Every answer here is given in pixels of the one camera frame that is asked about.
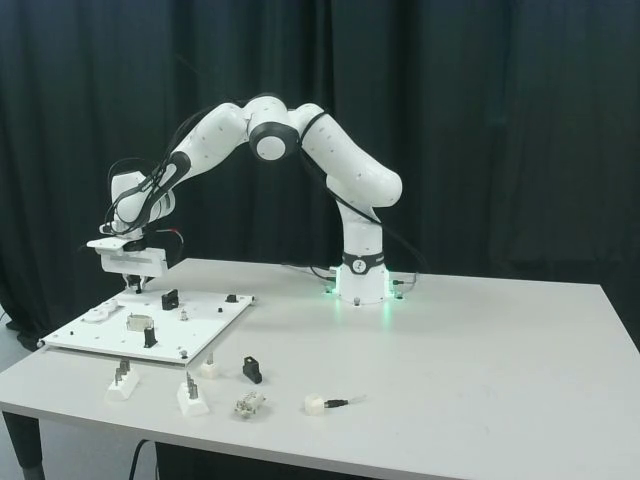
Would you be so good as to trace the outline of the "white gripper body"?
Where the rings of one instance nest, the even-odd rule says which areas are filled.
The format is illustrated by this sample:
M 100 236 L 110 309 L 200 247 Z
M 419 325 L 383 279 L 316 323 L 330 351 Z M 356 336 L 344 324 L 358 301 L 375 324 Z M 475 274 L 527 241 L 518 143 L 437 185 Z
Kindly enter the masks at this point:
M 108 273 L 163 276 L 167 270 L 166 252 L 159 248 L 140 251 L 99 250 L 102 269 Z

